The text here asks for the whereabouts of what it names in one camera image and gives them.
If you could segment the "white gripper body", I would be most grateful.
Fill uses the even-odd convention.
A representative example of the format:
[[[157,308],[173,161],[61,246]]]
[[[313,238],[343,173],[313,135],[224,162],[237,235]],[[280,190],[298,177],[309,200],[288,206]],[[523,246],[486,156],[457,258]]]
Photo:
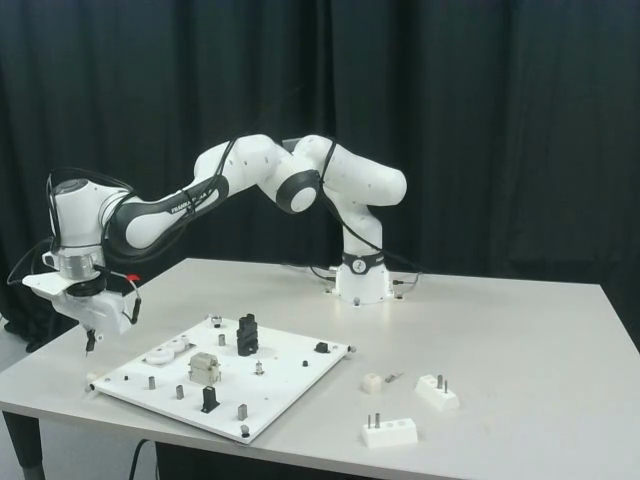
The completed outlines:
[[[52,300],[52,305],[58,313],[97,335],[123,334],[131,327],[128,300],[119,293],[101,292],[88,297],[63,293]]]

